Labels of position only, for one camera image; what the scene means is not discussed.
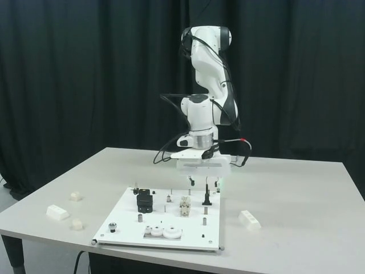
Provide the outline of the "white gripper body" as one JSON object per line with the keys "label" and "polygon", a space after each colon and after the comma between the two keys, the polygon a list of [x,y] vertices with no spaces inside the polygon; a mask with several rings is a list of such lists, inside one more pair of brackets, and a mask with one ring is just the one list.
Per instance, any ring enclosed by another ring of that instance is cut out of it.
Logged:
{"label": "white gripper body", "polygon": [[210,159],[179,159],[176,164],[185,175],[227,175],[230,174],[230,156],[219,155]]}

